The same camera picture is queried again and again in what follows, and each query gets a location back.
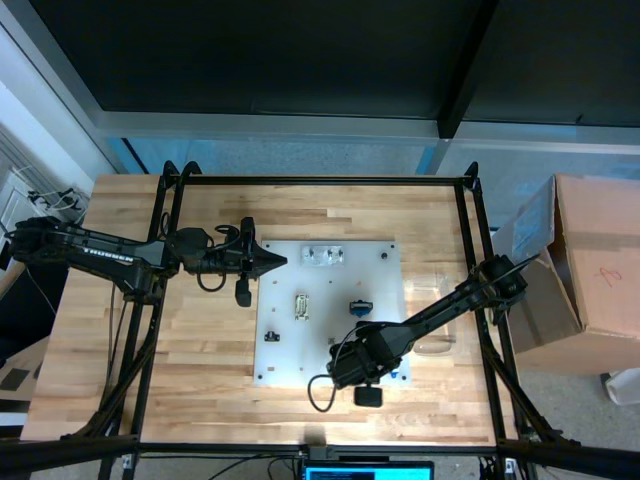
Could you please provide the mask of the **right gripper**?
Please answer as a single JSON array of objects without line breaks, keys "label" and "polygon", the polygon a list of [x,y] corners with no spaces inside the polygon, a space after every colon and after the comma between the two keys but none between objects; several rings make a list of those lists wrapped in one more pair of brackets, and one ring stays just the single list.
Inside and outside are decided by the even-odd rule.
[{"label": "right gripper", "polygon": [[337,389],[378,383],[400,365],[401,356],[382,333],[382,329],[363,329],[356,333],[355,340],[344,340],[330,348],[327,373]]}]

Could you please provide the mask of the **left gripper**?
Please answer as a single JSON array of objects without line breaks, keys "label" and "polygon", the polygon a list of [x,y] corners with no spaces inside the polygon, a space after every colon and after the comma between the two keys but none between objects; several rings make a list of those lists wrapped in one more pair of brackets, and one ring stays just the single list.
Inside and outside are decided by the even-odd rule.
[{"label": "left gripper", "polygon": [[257,258],[261,261],[257,264],[255,258],[255,236],[256,227],[253,217],[244,217],[240,224],[241,260],[240,260],[240,280],[255,279],[258,276],[285,266],[288,263],[287,257],[270,251],[269,249],[257,246]]}]

